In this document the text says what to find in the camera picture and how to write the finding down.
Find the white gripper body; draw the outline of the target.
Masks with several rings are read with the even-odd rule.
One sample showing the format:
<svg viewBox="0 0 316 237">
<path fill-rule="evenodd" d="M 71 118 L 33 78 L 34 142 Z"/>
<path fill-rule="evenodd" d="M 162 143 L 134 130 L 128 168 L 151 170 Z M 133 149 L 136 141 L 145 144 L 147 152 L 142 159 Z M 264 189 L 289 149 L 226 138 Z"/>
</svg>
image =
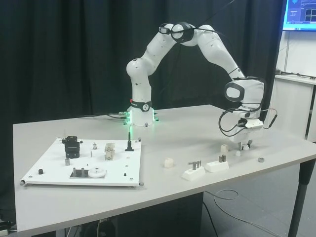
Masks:
<svg viewBox="0 0 316 237">
<path fill-rule="evenodd" d="M 257 136 L 257 129 L 236 127 L 229 133 L 229 140 L 234 143 L 248 143 L 249 140 L 253 140 Z"/>
</svg>

